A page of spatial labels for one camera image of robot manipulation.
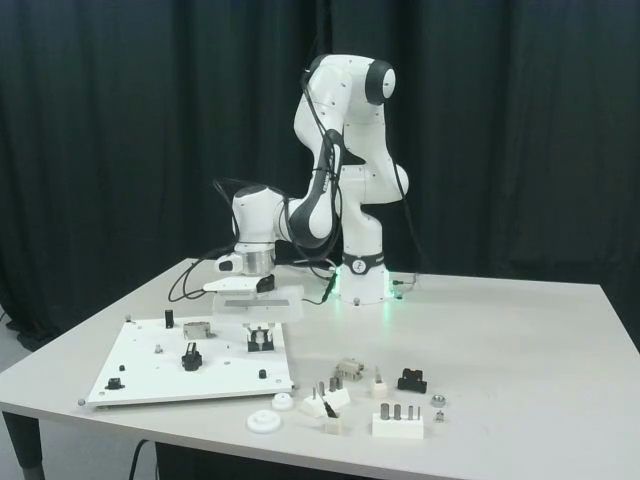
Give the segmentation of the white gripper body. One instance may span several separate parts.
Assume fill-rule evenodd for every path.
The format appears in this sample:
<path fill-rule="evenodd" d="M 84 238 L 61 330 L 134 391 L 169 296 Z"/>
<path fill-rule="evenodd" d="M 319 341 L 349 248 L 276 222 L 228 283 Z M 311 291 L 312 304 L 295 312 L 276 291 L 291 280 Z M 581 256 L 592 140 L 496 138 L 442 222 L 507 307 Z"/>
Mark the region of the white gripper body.
<path fill-rule="evenodd" d="M 248 295 L 216 295 L 213 315 L 223 323 L 290 323 L 304 316 L 304 288 L 278 287 Z"/>

